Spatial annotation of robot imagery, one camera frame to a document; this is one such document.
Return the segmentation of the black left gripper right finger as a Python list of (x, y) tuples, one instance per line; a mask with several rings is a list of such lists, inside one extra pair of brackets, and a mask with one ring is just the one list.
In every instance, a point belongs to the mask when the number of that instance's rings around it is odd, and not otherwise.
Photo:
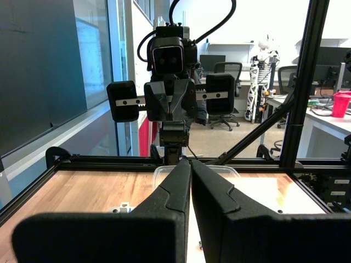
[(192, 168), (207, 262), (350, 262), (349, 214), (278, 214), (200, 161)]

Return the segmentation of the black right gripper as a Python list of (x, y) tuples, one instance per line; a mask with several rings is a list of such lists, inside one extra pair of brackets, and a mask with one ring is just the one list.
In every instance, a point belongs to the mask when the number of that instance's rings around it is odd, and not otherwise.
[(209, 74), (204, 84), (190, 76), (197, 64), (193, 41), (151, 41), (147, 52), (151, 80), (137, 95), (133, 81), (112, 82), (107, 96), (115, 122), (136, 121), (146, 111), (149, 121), (182, 121), (195, 118), (197, 103), (206, 101), (209, 114), (227, 114), (234, 108), (234, 82), (226, 73)]

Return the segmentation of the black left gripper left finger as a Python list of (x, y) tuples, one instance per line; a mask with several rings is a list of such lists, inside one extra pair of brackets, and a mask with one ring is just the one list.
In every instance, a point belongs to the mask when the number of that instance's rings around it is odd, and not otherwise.
[(129, 213), (42, 213), (12, 234), (18, 262), (185, 262), (191, 165), (180, 161)]

